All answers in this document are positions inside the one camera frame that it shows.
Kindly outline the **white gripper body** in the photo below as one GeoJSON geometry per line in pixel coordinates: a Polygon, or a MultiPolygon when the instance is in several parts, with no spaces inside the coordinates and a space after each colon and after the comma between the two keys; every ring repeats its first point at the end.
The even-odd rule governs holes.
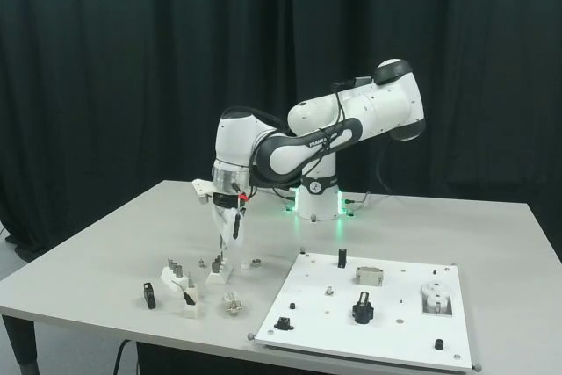
{"type": "Polygon", "coordinates": [[[244,240],[244,211],[212,205],[213,221],[223,238],[226,248],[238,248],[244,240]]]}

